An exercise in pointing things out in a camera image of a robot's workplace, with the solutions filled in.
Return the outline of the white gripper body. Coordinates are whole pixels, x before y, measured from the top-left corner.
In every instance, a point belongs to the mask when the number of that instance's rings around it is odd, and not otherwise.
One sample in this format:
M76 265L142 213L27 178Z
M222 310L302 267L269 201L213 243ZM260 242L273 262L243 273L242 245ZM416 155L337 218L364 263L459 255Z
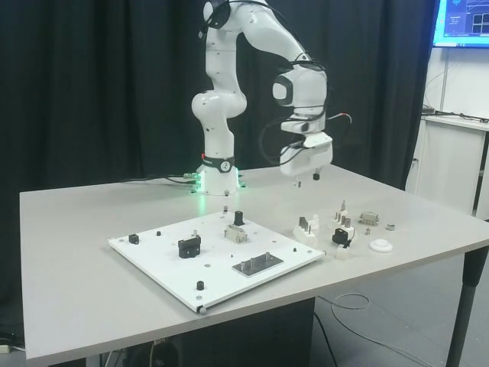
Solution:
M280 171L290 177L321 171L332 162L332 156L332 143L314 148L293 144L280 152Z

